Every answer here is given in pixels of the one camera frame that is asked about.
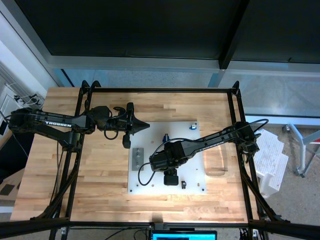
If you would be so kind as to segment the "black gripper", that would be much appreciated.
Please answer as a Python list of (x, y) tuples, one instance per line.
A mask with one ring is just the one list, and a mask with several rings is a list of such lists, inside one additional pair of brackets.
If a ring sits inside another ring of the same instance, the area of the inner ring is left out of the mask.
[(163, 173), (165, 186), (177, 186), (179, 177), (174, 161), (171, 161), (164, 152), (158, 152), (150, 157), (150, 165), (153, 172)]
[(135, 135), (142, 130), (148, 129), (150, 124), (136, 118), (132, 102), (126, 105), (126, 109), (120, 106), (115, 106), (113, 109), (118, 112), (118, 115), (113, 116), (111, 114), (111, 117), (108, 118), (108, 131), (115, 132), (115, 136), (108, 137), (108, 140), (115, 140), (119, 132), (124, 132), (122, 145), (125, 149), (129, 149), (131, 147), (130, 134), (132, 134), (132, 131), (133, 135)]

